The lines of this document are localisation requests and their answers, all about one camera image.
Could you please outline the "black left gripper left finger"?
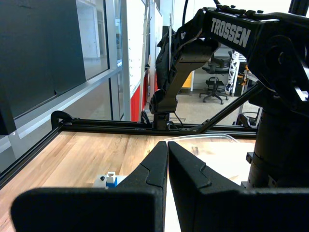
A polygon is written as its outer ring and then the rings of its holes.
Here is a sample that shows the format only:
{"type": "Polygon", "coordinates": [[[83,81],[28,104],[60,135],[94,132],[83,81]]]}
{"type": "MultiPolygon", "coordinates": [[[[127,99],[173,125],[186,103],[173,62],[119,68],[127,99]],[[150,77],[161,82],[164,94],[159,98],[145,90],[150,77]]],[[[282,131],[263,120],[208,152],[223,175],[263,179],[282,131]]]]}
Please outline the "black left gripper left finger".
{"type": "Polygon", "coordinates": [[[168,148],[159,142],[114,188],[34,188],[11,206],[18,232],[162,232],[168,148]]]}

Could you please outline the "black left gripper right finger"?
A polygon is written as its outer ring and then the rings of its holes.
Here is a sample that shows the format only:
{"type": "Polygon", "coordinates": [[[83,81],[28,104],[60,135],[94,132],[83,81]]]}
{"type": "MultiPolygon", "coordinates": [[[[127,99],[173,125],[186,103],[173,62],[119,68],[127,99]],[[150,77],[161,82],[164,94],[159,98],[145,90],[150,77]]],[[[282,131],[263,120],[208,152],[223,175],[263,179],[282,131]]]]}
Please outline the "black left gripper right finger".
{"type": "Polygon", "coordinates": [[[169,142],[169,180],[183,232],[306,232],[306,188],[245,189],[169,142]]]}

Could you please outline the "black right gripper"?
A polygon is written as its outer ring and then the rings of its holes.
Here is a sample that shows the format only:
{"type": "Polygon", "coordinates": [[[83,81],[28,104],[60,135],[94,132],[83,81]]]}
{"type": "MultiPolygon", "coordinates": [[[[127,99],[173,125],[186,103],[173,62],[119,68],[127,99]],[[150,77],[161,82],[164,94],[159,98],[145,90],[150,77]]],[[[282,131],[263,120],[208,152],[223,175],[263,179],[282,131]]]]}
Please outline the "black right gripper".
{"type": "Polygon", "coordinates": [[[255,152],[248,152],[246,160],[250,164],[247,181],[243,188],[308,188],[309,175],[300,170],[280,167],[266,162],[255,152]]]}

